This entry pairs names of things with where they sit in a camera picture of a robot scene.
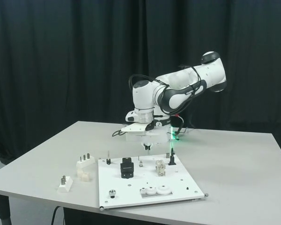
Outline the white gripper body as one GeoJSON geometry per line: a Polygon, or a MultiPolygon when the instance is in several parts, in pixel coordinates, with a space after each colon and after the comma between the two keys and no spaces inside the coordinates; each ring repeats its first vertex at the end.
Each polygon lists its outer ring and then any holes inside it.
{"type": "Polygon", "coordinates": [[[128,132],[126,133],[126,140],[140,143],[165,143],[168,142],[168,133],[162,130],[128,132]]]}

